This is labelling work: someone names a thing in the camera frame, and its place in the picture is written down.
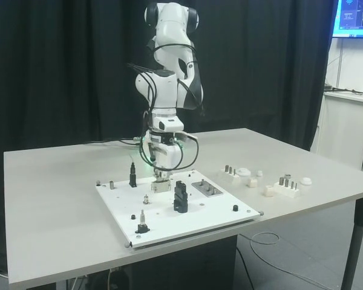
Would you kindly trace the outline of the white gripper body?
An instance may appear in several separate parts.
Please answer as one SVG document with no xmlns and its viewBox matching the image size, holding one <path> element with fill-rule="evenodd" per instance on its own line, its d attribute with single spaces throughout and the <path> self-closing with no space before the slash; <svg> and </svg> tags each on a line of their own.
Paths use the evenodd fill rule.
<svg viewBox="0 0 363 290">
<path fill-rule="evenodd" d="M 153 168 L 161 172 L 174 171 L 182 161 L 182 151 L 177 144 L 148 144 Z"/>
</svg>

